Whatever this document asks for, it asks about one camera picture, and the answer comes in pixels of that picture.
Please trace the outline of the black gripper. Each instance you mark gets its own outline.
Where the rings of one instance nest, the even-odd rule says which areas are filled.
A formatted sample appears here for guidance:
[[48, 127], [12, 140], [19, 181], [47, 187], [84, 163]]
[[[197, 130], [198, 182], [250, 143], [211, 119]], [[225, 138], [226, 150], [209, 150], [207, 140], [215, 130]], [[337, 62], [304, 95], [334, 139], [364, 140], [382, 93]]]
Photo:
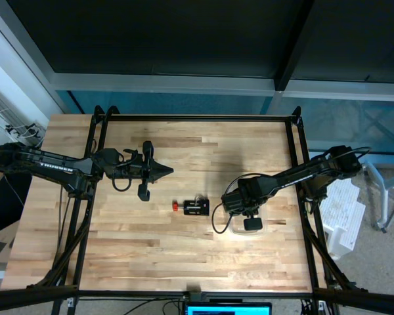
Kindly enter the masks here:
[[258, 231], [263, 228], [261, 217], [259, 217], [260, 204], [256, 201], [245, 200], [238, 189], [221, 196], [224, 210], [230, 217], [243, 215], [244, 230]]
[[[138, 186], [138, 197], [141, 201], [149, 201], [148, 183], [155, 183], [162, 177], [172, 174], [173, 168], [162, 165], [153, 159], [154, 147], [148, 140], [143, 142], [141, 154], [137, 150], [130, 149], [125, 149], [125, 152], [131, 154], [131, 159], [113, 168], [113, 188], [118, 192], [126, 192], [130, 189], [132, 181], [139, 179], [141, 183]], [[116, 179], [127, 179], [127, 187], [117, 187]]]

